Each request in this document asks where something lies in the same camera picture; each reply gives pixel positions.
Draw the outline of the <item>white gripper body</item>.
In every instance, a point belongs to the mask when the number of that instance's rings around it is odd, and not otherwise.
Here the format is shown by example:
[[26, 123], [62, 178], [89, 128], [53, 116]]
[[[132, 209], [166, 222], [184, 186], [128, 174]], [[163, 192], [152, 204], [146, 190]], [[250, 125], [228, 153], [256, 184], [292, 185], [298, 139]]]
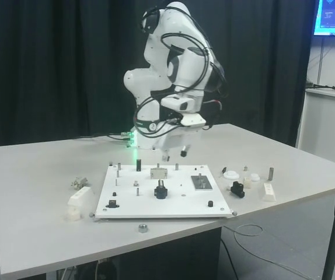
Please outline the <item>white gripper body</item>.
[[186, 146], [194, 138], [197, 128], [179, 127], [165, 135], [160, 136], [154, 143], [154, 147], [161, 151]]

